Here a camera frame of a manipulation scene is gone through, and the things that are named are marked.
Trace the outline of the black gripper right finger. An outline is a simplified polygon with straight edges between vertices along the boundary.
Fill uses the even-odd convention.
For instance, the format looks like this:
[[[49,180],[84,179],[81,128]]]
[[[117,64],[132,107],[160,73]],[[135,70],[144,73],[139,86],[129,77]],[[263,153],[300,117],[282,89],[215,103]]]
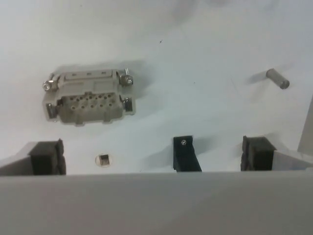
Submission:
[[[241,171],[292,171],[313,168],[313,157],[274,145],[265,136],[243,136]]]

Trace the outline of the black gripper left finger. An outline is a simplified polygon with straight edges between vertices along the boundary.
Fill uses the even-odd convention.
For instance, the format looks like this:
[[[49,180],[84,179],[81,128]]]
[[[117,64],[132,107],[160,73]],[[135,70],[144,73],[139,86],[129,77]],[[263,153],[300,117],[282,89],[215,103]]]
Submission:
[[[0,161],[1,176],[66,175],[64,143],[38,141],[27,143],[18,153]]]

